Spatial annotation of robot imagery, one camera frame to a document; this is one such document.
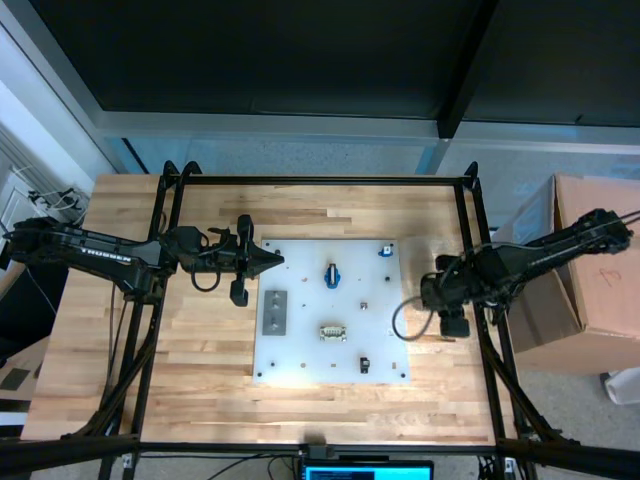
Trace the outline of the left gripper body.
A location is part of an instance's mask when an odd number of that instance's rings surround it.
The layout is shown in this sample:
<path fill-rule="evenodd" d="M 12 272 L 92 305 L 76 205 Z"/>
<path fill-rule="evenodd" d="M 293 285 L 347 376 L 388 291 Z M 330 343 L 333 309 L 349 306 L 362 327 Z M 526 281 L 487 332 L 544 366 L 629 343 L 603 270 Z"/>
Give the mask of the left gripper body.
<path fill-rule="evenodd" d="M 237 307 L 248 305 L 248 291 L 245 289 L 245 279 L 247 276 L 249 262 L 249 247 L 253 241 L 254 224 L 248 214 L 243 214 L 237 221 L 238 247 L 235 255 L 236 277 L 231 282 L 230 299 Z"/>

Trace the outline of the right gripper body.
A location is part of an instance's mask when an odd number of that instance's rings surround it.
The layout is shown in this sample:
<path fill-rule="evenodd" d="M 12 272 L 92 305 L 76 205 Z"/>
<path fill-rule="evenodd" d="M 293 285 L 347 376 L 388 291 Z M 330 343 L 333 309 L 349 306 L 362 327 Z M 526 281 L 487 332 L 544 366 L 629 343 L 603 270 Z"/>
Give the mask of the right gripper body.
<path fill-rule="evenodd" d="M 436 271 L 425 274 L 420 281 L 420 301 L 426 310 L 453 311 L 470 303 L 473 275 L 471 253 L 459 256 L 439 255 Z"/>

